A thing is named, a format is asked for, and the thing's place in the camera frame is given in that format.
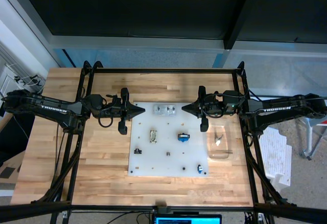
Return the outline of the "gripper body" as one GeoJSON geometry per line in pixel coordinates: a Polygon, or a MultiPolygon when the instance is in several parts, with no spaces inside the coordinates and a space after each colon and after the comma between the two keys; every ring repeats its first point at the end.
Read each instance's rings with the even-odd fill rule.
{"type": "Polygon", "coordinates": [[[114,118],[120,118],[120,122],[118,123],[118,131],[122,135],[127,134],[127,126],[126,121],[129,120],[129,114],[128,114],[128,105],[129,102],[129,91],[128,89],[122,88],[121,89],[121,97],[116,98],[115,104],[112,109],[112,115],[114,118]]]}
{"type": "Polygon", "coordinates": [[[204,86],[199,86],[199,109],[200,109],[200,131],[207,132],[209,127],[208,118],[217,119],[224,115],[224,107],[222,101],[217,97],[218,93],[207,94],[204,86]]]}

